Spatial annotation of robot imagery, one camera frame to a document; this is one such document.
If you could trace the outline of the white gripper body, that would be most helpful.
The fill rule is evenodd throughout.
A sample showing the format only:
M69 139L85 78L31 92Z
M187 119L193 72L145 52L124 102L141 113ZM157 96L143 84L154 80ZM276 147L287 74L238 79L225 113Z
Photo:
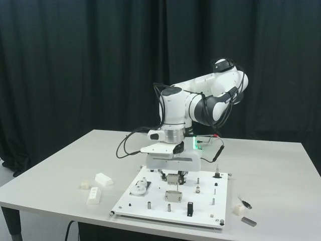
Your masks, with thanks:
M200 171L201 170L200 150L184 150L179 154L169 155L151 155L146 157L146 167L158 170L173 171Z

